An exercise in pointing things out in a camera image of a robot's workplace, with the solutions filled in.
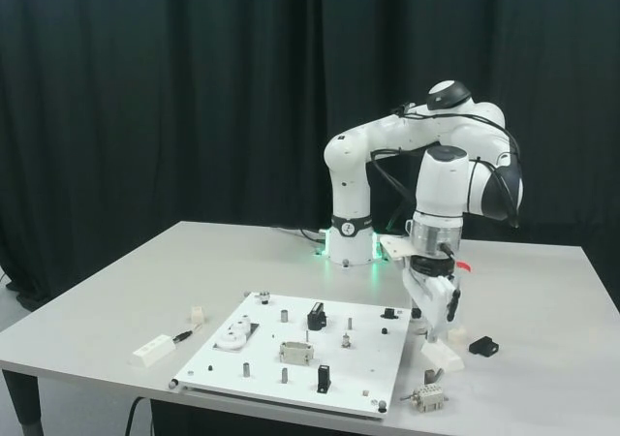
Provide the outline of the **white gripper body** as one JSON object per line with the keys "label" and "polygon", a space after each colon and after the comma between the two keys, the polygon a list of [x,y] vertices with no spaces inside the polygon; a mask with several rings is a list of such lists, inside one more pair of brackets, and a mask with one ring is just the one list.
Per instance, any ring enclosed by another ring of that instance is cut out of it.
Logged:
{"label": "white gripper body", "polygon": [[422,275],[409,268],[403,270],[402,280],[414,306],[421,311],[426,331],[446,331],[459,302],[459,287],[453,280],[449,276]]}

